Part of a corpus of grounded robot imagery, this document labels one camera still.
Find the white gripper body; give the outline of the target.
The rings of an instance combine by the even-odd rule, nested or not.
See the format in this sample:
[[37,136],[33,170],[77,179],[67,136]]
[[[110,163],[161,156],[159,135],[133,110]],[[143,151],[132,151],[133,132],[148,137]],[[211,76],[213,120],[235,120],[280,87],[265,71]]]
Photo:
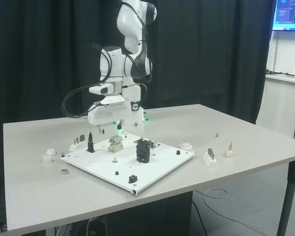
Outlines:
[[129,102],[117,105],[93,104],[88,111],[88,122],[91,125],[104,125],[113,121],[123,120],[131,115]]

